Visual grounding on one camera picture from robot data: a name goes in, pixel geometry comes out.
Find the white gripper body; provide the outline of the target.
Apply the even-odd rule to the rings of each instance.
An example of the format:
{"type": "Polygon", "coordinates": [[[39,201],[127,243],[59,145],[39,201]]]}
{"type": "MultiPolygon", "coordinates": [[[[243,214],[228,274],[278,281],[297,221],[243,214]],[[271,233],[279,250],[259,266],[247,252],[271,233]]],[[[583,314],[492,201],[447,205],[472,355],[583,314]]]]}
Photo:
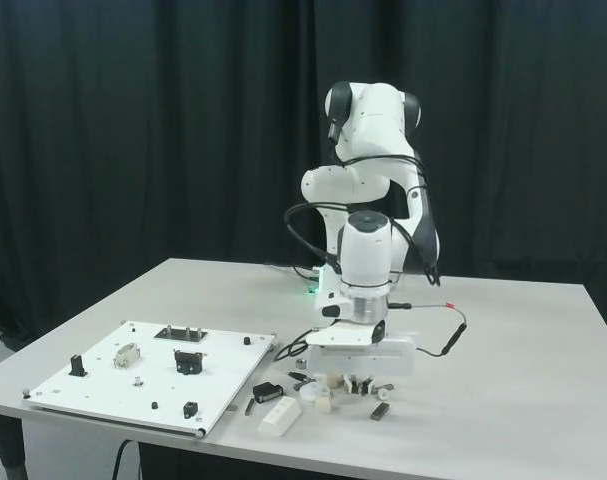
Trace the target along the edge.
{"type": "Polygon", "coordinates": [[[310,346],[307,371],[356,377],[410,376],[415,363],[415,335],[388,334],[368,346],[310,346]]]}

